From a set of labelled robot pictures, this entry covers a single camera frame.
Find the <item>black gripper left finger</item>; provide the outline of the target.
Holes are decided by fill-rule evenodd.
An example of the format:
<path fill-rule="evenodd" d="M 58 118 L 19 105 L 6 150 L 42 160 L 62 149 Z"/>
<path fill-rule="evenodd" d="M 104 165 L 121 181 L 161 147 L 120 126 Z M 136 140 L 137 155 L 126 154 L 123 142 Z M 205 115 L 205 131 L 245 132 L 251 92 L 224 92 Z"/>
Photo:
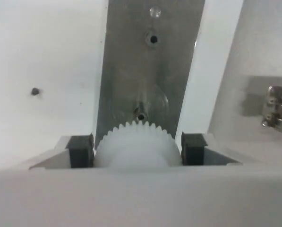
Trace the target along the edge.
<path fill-rule="evenodd" d="M 31 158 L 29 169 L 89 168 L 94 159 L 93 135 L 62 136 L 55 147 Z"/>

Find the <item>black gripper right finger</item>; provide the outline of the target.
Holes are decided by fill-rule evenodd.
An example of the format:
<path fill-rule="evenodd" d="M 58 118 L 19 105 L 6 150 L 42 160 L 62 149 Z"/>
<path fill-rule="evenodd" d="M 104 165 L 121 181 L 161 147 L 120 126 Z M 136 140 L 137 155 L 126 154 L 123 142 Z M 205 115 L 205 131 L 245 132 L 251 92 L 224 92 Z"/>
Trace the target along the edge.
<path fill-rule="evenodd" d="M 208 142 L 200 133 L 182 133 L 181 158 L 184 166 L 226 166 L 240 164 L 235 159 L 208 147 Z"/>

